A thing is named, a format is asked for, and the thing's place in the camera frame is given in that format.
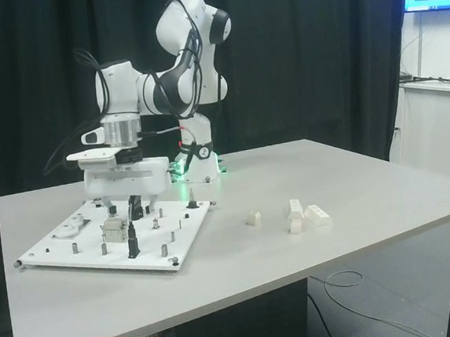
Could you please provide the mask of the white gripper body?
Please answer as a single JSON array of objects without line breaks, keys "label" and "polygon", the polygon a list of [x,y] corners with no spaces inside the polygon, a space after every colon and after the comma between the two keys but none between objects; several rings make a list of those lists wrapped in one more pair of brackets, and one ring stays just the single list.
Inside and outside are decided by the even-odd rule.
[{"label": "white gripper body", "polygon": [[167,157],[144,158],[115,169],[84,171],[85,190],[93,197],[161,195],[171,185]]}]

